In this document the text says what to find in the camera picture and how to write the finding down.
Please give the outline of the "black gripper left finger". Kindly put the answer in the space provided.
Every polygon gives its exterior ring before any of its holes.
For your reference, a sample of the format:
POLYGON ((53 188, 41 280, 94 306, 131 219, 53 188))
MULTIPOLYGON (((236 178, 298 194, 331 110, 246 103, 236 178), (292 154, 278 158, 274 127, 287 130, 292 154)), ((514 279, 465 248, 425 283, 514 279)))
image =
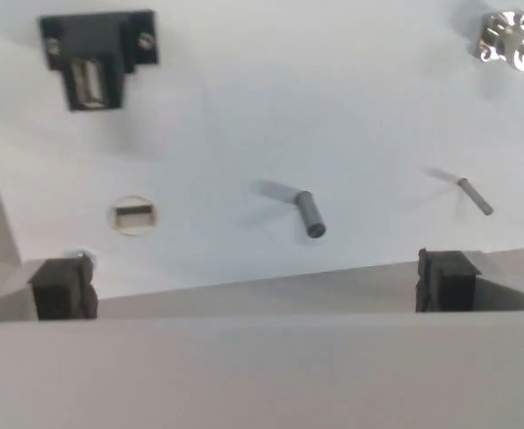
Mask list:
POLYGON ((89 255, 24 263, 0 283, 0 321, 97 319, 94 272, 89 255))

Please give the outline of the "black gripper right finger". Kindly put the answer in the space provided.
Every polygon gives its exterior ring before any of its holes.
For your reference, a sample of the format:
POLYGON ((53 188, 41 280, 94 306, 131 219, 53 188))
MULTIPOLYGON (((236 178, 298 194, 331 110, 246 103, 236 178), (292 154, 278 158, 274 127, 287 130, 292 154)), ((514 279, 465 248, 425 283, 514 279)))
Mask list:
POLYGON ((524 311, 524 280, 507 274, 480 251, 422 248, 418 252, 416 311, 524 311))

